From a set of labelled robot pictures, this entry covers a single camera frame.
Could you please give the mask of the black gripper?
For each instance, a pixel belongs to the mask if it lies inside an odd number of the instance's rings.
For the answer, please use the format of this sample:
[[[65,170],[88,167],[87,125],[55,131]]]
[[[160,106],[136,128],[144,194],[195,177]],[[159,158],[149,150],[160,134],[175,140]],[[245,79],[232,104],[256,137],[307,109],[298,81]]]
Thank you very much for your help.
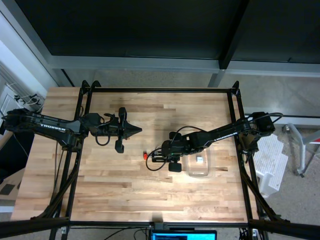
[[[117,137],[115,141],[115,150],[117,153],[124,153],[123,139],[128,139],[133,135],[142,132],[142,128],[130,124],[127,120],[127,111],[124,107],[118,110],[118,117],[111,113],[105,113],[104,116],[109,117],[109,121],[103,122],[96,127],[95,142],[99,146],[106,146],[109,144],[111,137]],[[98,137],[108,137],[106,143],[100,143]]]
[[[182,135],[178,132],[169,133],[168,145],[168,170],[170,172],[181,172],[182,164],[179,163],[180,158],[187,155],[190,151],[189,135]]]

